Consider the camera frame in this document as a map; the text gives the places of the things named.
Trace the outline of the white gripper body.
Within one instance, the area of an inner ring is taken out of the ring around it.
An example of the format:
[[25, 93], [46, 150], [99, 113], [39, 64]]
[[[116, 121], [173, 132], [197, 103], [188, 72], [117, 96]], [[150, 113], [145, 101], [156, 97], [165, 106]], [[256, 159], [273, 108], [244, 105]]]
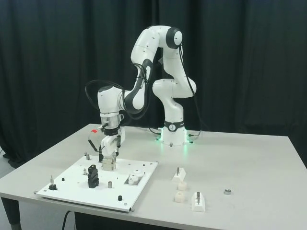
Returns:
[[118, 152], [118, 149], [124, 141], [125, 131], [120, 131], [118, 134], [104, 137], [101, 141], [102, 155], [111, 156], [113, 153]]

